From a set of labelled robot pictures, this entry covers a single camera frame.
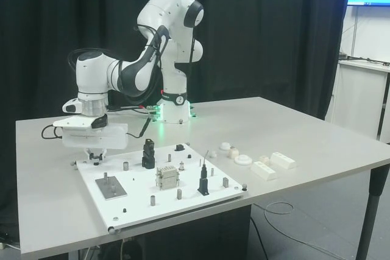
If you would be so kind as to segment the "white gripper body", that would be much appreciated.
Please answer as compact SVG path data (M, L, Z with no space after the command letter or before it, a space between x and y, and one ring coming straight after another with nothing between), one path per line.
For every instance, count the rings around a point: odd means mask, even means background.
M128 125L111 123L105 127L64 128L62 141L66 147L83 149L125 149L128 144Z

